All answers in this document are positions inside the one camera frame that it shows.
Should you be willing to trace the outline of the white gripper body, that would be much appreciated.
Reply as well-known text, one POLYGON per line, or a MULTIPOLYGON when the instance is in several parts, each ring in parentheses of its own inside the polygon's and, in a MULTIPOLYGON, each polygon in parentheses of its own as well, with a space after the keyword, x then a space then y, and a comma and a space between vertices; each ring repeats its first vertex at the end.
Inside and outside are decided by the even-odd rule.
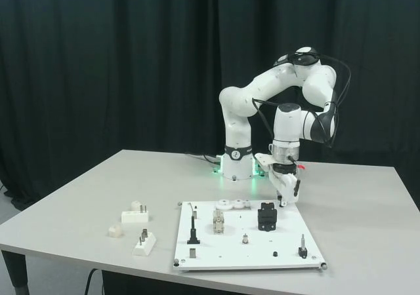
POLYGON ((269 172, 269 180, 276 189, 276 196, 282 195, 286 204, 299 200, 299 179, 296 175, 269 172))

